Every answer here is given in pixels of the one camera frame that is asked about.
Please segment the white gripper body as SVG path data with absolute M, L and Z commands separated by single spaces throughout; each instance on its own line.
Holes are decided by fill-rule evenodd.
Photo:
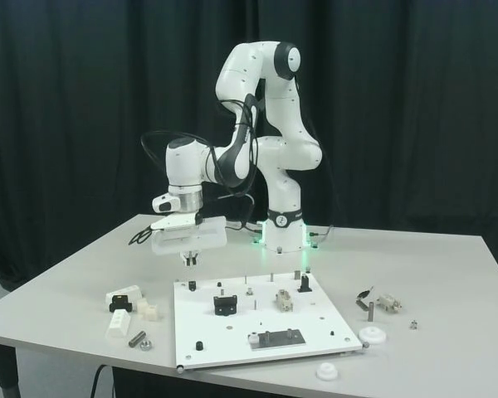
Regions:
M 150 227 L 151 248 L 157 255 L 199 252 L 222 247 L 227 243 L 226 218 L 203 218 L 197 215 L 170 215 Z

